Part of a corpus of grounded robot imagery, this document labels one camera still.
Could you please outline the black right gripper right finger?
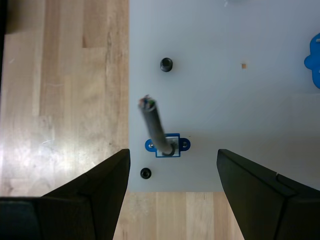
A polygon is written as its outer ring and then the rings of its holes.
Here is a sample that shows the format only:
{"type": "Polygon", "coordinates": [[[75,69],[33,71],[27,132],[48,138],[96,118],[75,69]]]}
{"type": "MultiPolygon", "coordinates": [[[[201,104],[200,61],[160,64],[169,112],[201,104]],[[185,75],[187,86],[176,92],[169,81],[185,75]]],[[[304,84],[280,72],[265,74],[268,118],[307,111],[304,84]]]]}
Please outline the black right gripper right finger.
{"type": "Polygon", "coordinates": [[[223,191],[246,240],[318,240],[320,192],[230,150],[216,160],[223,191]]]}

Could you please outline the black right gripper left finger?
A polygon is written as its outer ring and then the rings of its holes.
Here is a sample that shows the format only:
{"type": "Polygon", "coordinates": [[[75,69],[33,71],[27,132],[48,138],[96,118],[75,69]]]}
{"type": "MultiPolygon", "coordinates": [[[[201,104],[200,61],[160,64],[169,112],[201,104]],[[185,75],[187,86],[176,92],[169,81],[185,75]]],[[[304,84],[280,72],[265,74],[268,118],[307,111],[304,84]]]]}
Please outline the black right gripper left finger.
{"type": "Polygon", "coordinates": [[[122,149],[41,197],[1,197],[2,240],[111,240],[131,159],[122,149]]]}

